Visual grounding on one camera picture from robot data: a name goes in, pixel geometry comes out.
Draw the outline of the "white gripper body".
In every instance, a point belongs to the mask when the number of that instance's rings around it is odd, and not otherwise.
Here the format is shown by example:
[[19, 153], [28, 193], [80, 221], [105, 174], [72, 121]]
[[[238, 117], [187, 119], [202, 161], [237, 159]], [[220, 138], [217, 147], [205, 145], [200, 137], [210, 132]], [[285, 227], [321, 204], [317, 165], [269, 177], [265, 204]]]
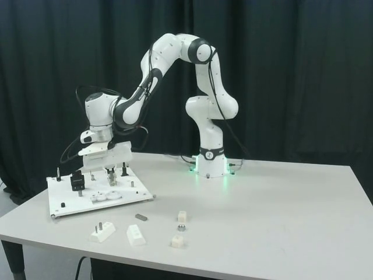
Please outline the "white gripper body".
[[132, 160], [131, 143], [116, 143], [109, 148], [111, 142], [96, 142], [81, 150], [83, 168], [87, 171], [96, 169], [112, 169], [118, 164]]

